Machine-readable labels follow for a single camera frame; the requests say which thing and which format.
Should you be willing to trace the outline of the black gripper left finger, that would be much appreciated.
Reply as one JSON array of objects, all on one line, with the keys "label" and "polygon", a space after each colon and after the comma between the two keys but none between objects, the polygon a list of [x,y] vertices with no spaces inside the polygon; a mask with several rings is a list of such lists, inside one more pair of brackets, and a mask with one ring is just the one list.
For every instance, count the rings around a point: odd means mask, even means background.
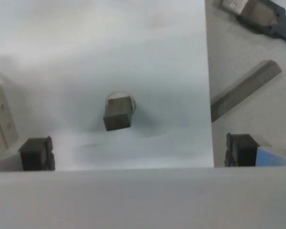
[{"label": "black gripper left finger", "polygon": [[0,171],[54,171],[55,155],[50,136],[27,139],[17,150],[0,155]]}]

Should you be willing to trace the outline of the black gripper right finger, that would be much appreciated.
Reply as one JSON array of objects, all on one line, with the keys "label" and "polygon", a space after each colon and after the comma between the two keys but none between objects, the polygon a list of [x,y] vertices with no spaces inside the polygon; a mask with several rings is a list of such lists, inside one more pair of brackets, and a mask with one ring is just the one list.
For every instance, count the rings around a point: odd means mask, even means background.
[{"label": "black gripper right finger", "polygon": [[286,166],[286,150],[272,146],[258,135],[226,135],[226,167]]}]

